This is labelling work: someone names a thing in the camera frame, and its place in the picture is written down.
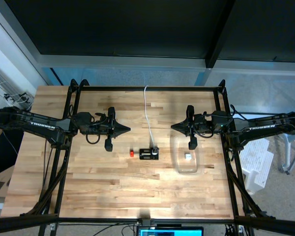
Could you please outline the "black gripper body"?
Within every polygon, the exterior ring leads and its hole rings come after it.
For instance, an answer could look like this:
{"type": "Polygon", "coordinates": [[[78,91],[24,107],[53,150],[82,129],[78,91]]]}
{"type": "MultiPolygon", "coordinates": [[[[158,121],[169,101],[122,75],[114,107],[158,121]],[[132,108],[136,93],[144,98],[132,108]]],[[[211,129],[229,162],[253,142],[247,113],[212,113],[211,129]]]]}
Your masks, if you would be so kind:
{"type": "Polygon", "coordinates": [[[187,106],[186,110],[187,127],[189,129],[190,142],[188,143],[189,149],[196,149],[198,142],[195,134],[208,139],[213,136],[213,130],[209,127],[206,121],[206,114],[194,114],[194,107],[187,106]]]}
{"type": "Polygon", "coordinates": [[[113,151],[112,138],[114,137],[115,108],[109,107],[107,115],[100,113],[96,113],[96,115],[100,116],[99,124],[96,128],[97,134],[107,136],[104,148],[106,151],[113,151]]]}

